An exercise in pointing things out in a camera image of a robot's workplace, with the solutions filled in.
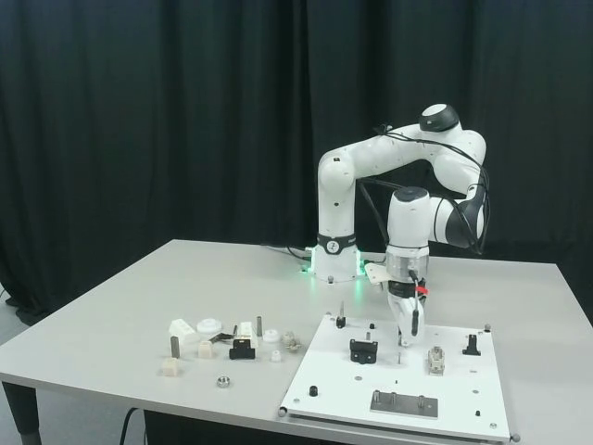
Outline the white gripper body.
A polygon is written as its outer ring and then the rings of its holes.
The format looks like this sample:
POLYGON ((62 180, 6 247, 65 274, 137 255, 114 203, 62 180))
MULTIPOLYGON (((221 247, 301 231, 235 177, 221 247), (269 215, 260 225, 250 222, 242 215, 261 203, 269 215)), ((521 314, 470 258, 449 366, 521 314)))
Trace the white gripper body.
POLYGON ((419 299, 403 299, 388 295, 388 304, 394 315, 399 343, 403 347, 423 342, 425 332, 424 307, 419 299))

